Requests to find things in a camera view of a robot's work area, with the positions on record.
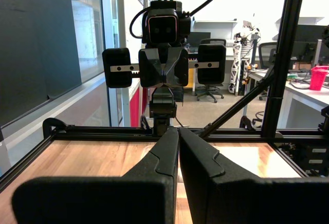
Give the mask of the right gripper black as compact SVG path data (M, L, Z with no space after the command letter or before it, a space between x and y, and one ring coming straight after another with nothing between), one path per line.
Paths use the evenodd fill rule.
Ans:
M128 48L106 49L102 53L106 85L109 88L130 87L139 78L143 88L184 87L190 69L197 70L203 85L222 84L225 78L226 47L222 44L201 44L190 59L185 47L140 49L138 63L131 63Z

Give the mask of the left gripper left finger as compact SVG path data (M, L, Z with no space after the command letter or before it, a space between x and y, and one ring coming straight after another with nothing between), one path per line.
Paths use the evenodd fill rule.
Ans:
M38 177L12 195L18 223L174 223L179 134L169 128L121 177Z

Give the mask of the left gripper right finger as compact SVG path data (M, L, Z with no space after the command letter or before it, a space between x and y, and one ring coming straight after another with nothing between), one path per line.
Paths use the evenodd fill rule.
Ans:
M194 223L328 223L328 180L261 178L181 128L180 169Z

